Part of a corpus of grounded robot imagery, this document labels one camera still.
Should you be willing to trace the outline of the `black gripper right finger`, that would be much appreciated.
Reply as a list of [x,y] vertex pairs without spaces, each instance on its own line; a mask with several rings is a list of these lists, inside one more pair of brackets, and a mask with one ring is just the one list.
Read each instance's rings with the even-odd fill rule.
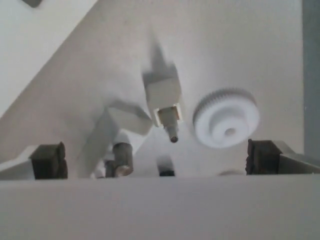
[[320,161],[294,152],[281,140],[248,140],[247,175],[319,174]]

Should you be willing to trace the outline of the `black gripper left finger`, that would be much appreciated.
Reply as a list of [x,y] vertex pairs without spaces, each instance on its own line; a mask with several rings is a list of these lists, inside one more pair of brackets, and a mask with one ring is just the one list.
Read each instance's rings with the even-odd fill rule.
[[58,144],[31,145],[16,158],[0,164],[2,180],[60,180],[68,178],[66,148]]

